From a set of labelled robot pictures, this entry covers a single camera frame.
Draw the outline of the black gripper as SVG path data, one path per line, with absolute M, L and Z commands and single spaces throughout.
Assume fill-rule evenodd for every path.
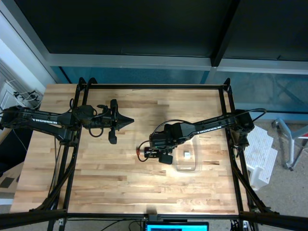
M 173 163 L 173 150 L 177 147 L 170 131 L 155 132 L 149 136 L 150 149 L 158 154 L 158 161 L 162 164 Z
M 95 138 L 100 137 L 103 134 L 104 128 L 110 128 L 108 133 L 108 140 L 111 144 L 117 144 L 116 129 L 121 130 L 127 125 L 134 122 L 134 119 L 118 113 L 118 103 L 116 99 L 110 101 L 110 108 L 107 105 L 99 104 L 98 108 L 102 109 L 102 112 L 94 116 L 92 119 L 95 127 L 101 130 L 99 135 L 92 135 Z

